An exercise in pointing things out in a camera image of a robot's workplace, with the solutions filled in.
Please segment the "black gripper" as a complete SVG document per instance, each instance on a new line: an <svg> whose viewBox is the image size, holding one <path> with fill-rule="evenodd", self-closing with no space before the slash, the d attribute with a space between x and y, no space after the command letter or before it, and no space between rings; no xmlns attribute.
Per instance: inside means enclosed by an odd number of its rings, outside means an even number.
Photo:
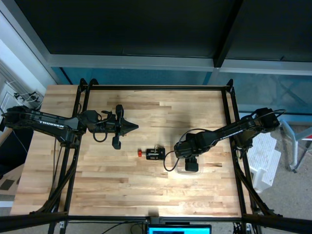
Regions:
<svg viewBox="0 0 312 234"><path fill-rule="evenodd" d="M198 162L195 156L185 159L186 171L198 171Z"/></svg>
<svg viewBox="0 0 312 234"><path fill-rule="evenodd" d="M112 111L101 111L107 115L107 118L97 123L97 133L105 133L103 140L97 140L97 142L104 142L107 139L109 133L115 134L112 138L112 146L114 149L121 149L121 142L119 140L120 135L126 135L127 133L138 129L138 125L128 122L123 118L124 109L122 105L116 106L116 113Z"/></svg>

